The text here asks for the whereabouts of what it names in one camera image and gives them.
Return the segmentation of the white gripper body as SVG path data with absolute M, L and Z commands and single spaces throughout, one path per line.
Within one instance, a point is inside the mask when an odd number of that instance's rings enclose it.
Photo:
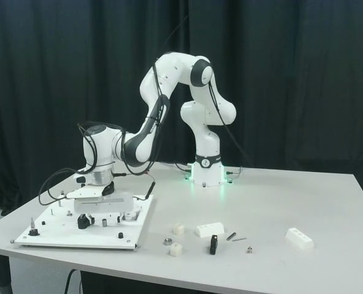
M 94 198 L 76 198 L 74 211 L 76 213 L 125 213 L 134 208 L 133 194 L 130 192 L 113 193 L 108 196 Z

